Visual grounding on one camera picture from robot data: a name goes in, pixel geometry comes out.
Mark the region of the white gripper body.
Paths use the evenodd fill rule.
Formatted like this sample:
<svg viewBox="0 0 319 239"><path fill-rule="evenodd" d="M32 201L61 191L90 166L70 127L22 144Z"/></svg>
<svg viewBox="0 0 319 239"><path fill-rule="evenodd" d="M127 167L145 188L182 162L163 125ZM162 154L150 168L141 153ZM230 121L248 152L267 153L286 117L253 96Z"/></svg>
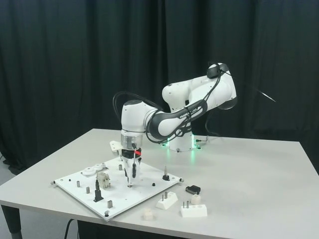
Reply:
<svg viewBox="0 0 319 239"><path fill-rule="evenodd" d="M122 157L122 162L124 164L124 168L126 171L126 174L128 176L139 176L140 174L140 164L141 164L141 158L125 158Z"/></svg>

